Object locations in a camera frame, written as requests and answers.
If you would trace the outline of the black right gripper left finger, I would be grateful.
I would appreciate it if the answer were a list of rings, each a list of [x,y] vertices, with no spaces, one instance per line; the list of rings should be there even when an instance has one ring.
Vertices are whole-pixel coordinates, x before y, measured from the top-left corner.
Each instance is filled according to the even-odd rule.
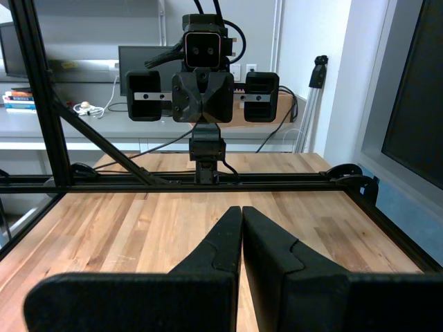
[[[29,331],[234,331],[242,211],[229,208],[166,274],[62,273],[24,300]]]

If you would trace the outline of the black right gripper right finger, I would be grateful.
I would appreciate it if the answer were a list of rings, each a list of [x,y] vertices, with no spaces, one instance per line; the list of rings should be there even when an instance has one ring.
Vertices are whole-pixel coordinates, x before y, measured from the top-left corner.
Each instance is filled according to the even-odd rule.
[[[441,331],[442,275],[353,273],[254,207],[244,263],[261,331]]]

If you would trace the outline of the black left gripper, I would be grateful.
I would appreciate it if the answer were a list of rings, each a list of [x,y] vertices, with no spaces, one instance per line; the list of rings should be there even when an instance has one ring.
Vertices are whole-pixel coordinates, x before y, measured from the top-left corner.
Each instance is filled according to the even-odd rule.
[[[276,73],[250,72],[241,88],[235,86],[232,74],[207,68],[174,74],[169,91],[162,90],[158,71],[128,72],[126,80],[128,113],[133,121],[154,122],[164,109],[170,109],[175,122],[229,123],[235,102],[244,104],[247,122],[276,118]]]

